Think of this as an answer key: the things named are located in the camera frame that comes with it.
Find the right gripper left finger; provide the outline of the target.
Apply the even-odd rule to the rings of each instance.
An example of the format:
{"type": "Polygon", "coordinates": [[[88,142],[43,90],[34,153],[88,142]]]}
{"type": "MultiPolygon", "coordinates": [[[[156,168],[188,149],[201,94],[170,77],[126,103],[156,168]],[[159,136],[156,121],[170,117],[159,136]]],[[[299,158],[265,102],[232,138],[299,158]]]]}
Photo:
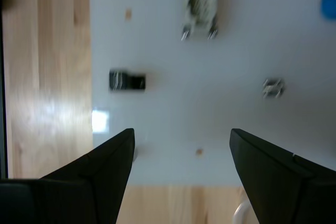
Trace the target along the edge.
{"type": "Polygon", "coordinates": [[[125,129],[32,185],[32,223],[116,223],[135,151],[125,129]]]}

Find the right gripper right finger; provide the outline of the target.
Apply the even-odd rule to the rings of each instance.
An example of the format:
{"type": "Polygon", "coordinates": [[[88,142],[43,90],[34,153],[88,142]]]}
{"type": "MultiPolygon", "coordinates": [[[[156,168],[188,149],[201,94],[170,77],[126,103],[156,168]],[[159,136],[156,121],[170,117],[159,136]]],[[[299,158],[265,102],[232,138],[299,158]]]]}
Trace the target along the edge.
{"type": "Polygon", "coordinates": [[[335,223],[335,171],[241,129],[229,147],[259,223],[335,223]]]}

